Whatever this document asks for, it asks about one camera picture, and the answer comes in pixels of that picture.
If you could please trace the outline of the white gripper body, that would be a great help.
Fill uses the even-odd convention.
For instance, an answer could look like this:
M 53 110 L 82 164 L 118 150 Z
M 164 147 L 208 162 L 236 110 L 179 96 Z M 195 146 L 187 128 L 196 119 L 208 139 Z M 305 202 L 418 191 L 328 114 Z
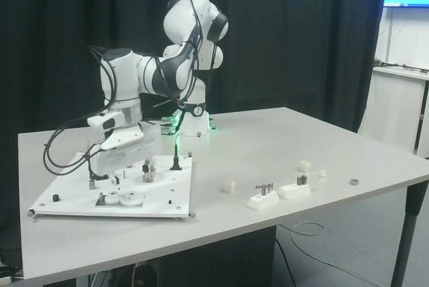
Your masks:
M 120 168 L 160 155 L 163 150 L 161 129 L 115 129 L 94 149 L 100 152 L 90 159 L 91 170 L 97 176 L 109 175 Z

